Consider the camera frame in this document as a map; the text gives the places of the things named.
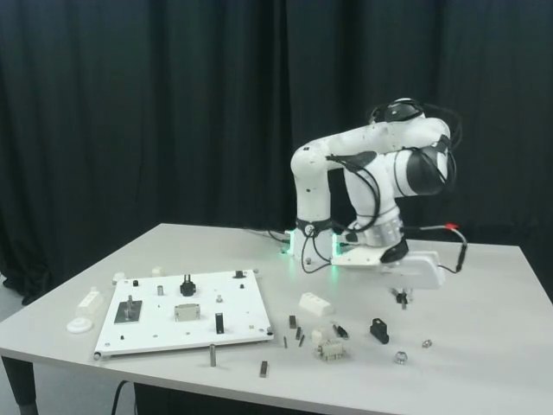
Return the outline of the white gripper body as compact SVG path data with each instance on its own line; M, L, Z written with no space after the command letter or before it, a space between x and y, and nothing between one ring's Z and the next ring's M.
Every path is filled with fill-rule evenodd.
M381 265L379 274L386 286L398 290L437 290L444 283L436 252L409 252L399 261Z

